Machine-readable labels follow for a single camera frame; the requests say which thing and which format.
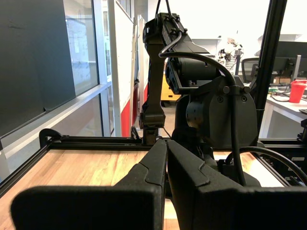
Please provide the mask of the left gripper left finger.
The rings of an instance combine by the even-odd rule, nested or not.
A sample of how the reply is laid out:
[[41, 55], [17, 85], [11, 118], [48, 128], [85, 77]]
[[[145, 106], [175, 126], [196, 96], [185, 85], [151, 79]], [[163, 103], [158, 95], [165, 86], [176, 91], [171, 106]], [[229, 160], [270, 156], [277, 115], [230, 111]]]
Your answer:
[[37, 186], [12, 201], [18, 230], [161, 230], [167, 145], [158, 140], [114, 186]]

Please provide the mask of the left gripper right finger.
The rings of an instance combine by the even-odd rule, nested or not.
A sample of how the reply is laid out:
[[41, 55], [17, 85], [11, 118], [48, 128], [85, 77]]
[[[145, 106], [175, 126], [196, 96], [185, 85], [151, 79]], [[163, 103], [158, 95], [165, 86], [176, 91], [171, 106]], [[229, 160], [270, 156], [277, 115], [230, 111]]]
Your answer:
[[243, 187], [177, 142], [168, 141], [168, 178], [182, 230], [304, 230], [305, 187]]

